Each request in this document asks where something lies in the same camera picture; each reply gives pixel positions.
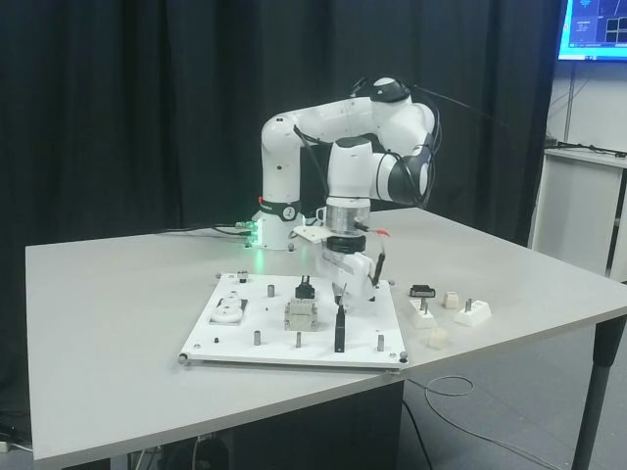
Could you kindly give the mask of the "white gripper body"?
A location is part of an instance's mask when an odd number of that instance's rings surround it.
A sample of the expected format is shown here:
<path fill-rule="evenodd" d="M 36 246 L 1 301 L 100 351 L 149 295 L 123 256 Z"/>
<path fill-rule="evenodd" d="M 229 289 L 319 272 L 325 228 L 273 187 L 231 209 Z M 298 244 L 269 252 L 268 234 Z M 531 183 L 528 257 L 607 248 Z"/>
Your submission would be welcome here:
<path fill-rule="evenodd" d="M 316 267 L 339 292 L 362 300 L 373 297 L 375 288 L 370 276 L 374 271 L 374 263 L 362 253 L 340 254 L 323 250 Z"/>

